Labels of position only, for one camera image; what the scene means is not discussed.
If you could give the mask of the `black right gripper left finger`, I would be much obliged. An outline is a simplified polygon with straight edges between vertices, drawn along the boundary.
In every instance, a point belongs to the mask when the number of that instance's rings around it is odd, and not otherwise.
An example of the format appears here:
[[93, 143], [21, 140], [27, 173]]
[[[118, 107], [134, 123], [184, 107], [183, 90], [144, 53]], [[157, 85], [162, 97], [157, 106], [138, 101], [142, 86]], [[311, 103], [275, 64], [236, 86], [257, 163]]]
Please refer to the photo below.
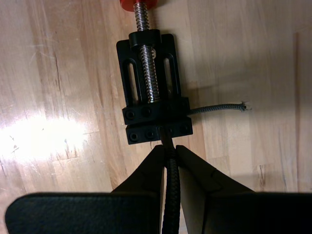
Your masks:
[[138, 168], [109, 193], [33, 193], [5, 213], [11, 234], [158, 234], [164, 147], [156, 146]]

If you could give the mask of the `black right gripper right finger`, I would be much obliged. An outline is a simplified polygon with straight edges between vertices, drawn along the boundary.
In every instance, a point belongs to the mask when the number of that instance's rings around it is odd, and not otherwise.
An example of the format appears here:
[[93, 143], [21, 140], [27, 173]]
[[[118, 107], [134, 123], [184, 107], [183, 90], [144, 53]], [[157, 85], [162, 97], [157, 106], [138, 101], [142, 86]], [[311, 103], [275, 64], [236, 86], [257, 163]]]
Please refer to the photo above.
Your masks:
[[181, 204], [190, 234], [310, 234], [310, 193], [255, 192], [182, 145]]

